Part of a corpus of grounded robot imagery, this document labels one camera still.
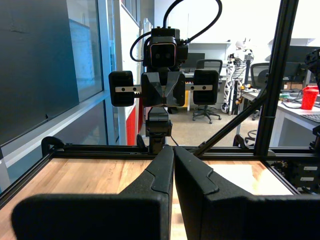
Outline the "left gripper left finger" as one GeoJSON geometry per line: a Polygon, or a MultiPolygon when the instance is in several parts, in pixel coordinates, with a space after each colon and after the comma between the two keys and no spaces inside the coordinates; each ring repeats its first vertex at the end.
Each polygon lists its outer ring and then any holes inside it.
{"type": "Polygon", "coordinates": [[[168,240],[174,151],[164,147],[118,194],[37,194],[11,214],[19,240],[168,240]]]}

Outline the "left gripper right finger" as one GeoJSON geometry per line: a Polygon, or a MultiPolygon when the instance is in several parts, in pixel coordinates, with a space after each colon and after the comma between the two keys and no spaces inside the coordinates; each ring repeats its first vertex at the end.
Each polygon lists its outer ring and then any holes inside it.
{"type": "Polygon", "coordinates": [[[253,195],[182,147],[175,186],[190,240],[317,240],[318,195],[253,195]]]}

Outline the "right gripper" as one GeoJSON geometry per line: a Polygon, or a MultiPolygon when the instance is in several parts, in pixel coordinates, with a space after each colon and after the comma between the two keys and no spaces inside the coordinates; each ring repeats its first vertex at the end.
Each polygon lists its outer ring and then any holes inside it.
{"type": "Polygon", "coordinates": [[[144,107],[182,107],[186,91],[193,92],[196,105],[214,105],[217,102],[219,73],[216,70],[196,69],[191,84],[181,71],[145,72],[140,84],[134,85],[131,71],[113,71],[109,74],[111,103],[115,107],[132,106],[136,98],[144,107]]]}

